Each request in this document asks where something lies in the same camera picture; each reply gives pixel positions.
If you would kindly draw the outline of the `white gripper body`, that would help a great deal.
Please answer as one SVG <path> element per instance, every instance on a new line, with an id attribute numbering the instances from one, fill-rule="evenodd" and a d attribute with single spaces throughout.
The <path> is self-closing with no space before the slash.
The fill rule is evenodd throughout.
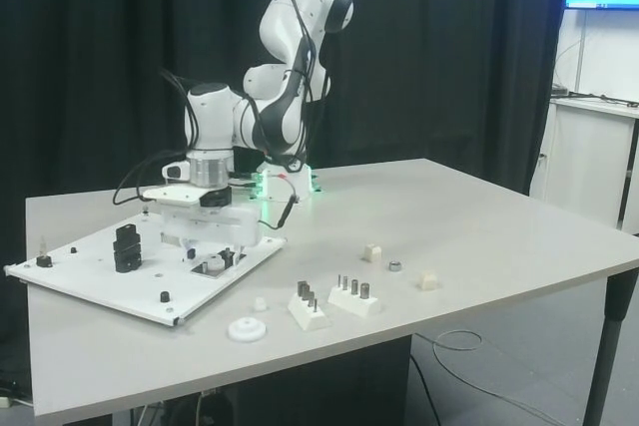
<path id="1" fill-rule="evenodd" d="M 161 207 L 163 233 L 182 241 L 252 247 L 262 240 L 261 215 L 252 207 Z"/>

